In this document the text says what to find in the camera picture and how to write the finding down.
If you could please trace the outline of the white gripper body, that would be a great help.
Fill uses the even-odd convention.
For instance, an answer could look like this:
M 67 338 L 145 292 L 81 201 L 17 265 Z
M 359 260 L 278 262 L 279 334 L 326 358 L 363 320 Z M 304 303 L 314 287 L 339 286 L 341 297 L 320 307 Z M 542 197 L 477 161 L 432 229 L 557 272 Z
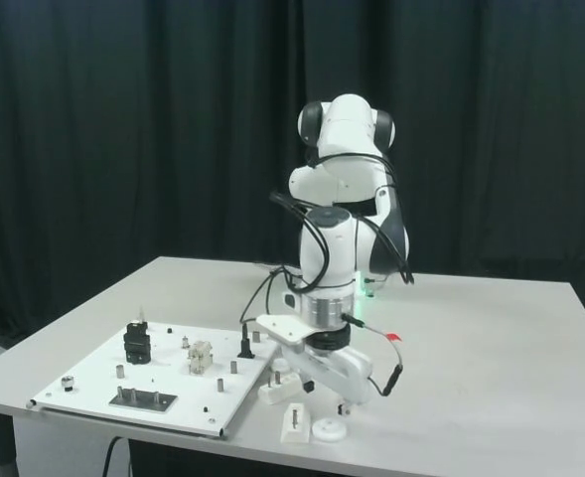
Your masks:
M 364 404 L 369 401 L 369 378 L 372 361 L 351 346 L 325 351 L 306 346 L 303 349 L 281 346 L 282 356 L 303 383 L 314 381 L 332 390 L 344 402 Z

